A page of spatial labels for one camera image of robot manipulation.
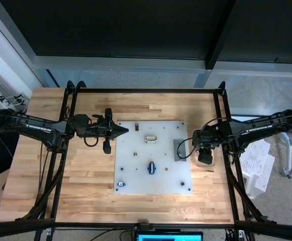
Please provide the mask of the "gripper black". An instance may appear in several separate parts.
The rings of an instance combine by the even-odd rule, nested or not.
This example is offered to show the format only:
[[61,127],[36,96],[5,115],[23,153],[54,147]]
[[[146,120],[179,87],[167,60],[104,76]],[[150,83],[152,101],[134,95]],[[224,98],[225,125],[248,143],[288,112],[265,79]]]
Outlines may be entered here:
[[93,114],[92,117],[96,118],[97,121],[91,125],[90,137],[96,138],[97,141],[94,144],[96,146],[99,141],[99,137],[105,138],[103,142],[103,151],[105,154],[111,153],[110,139],[112,134],[112,139],[128,133],[129,129],[122,127],[121,125],[112,122],[112,110],[110,108],[105,109],[105,116],[100,114]]
[[207,165],[212,164],[212,150],[220,144],[217,126],[205,126],[201,130],[196,130],[192,135],[192,145],[198,152],[198,161]]

